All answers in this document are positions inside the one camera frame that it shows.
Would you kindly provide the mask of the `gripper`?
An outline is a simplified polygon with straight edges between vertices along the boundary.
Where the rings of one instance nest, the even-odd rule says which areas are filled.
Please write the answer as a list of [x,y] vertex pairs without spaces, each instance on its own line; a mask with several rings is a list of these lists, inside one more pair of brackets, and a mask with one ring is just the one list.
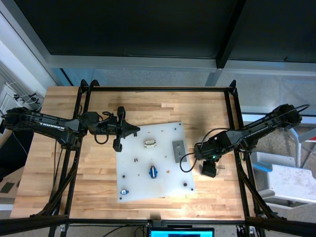
[[122,151],[121,139],[124,139],[130,135],[137,136],[140,131],[139,127],[129,124],[125,120],[126,112],[124,107],[118,107],[117,115],[111,114],[108,119],[107,133],[108,135],[114,135],[116,138],[113,141],[113,148],[115,151]]
[[210,178],[215,178],[217,174],[216,162],[210,160],[203,161],[201,174]]

